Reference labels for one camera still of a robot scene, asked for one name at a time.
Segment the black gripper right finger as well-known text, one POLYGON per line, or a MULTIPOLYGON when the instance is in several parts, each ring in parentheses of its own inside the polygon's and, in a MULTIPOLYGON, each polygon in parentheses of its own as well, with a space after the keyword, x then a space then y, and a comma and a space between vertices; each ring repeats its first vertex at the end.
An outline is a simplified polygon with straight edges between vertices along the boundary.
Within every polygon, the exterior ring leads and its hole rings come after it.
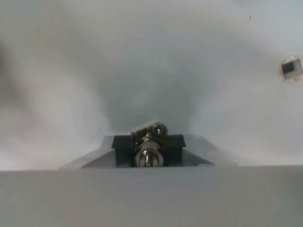
POLYGON ((193 134, 169 135, 165 140, 164 165, 169 167, 189 166, 237 166, 220 147, 205 137, 193 134))

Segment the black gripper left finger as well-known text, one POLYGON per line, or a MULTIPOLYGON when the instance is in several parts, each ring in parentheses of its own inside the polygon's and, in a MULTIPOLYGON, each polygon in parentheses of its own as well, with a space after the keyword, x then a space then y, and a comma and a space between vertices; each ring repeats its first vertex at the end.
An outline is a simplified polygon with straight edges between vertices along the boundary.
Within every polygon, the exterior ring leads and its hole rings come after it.
POLYGON ((134 143, 130 135, 105 136, 100 147, 62 168, 130 168, 134 166, 134 143))

